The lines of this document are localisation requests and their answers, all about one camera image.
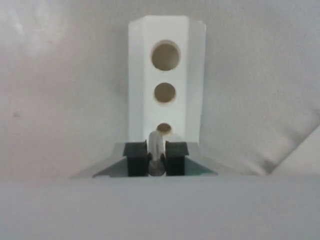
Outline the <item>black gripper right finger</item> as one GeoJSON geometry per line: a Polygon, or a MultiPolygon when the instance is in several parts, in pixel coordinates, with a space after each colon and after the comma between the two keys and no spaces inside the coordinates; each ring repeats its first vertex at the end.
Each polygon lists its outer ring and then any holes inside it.
{"type": "Polygon", "coordinates": [[[201,153],[197,142],[165,142],[166,176],[240,175],[226,165],[201,153]]]}

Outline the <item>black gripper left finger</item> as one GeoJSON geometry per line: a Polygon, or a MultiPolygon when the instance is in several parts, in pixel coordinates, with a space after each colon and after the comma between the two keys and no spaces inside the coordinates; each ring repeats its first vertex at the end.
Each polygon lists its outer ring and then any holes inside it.
{"type": "Polygon", "coordinates": [[[109,157],[72,175],[72,178],[147,177],[147,142],[116,143],[109,157]]]}

